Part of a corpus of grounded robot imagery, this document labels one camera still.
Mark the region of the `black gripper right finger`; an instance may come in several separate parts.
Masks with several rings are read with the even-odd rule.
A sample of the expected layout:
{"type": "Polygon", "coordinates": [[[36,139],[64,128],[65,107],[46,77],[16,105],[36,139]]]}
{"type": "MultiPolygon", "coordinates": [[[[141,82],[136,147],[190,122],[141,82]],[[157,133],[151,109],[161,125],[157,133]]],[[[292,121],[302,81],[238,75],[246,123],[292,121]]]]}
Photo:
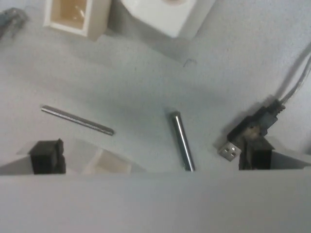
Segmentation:
{"type": "Polygon", "coordinates": [[[308,169],[311,156],[290,150],[273,137],[245,138],[239,158],[240,170],[308,169]]]}

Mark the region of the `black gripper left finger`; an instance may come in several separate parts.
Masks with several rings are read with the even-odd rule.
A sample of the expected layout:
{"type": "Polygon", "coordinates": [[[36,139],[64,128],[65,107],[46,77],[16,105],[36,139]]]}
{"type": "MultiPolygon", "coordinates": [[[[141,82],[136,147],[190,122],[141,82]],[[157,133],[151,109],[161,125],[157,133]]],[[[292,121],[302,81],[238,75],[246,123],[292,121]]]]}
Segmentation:
{"type": "Polygon", "coordinates": [[[0,157],[1,175],[65,174],[64,142],[46,140],[30,142],[17,154],[0,157]]]}

